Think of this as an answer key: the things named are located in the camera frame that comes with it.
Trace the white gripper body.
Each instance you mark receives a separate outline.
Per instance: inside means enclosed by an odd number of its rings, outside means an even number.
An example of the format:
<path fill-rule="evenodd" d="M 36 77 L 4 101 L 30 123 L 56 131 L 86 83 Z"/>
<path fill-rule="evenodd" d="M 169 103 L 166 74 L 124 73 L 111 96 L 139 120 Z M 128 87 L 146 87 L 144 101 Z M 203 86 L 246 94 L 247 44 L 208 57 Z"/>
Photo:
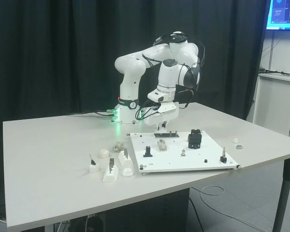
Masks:
<path fill-rule="evenodd" d="M 145 124 L 152 126 L 161 124 L 178 117 L 179 108 L 177 106 L 160 106 L 157 110 L 150 109 L 145 116 Z"/>

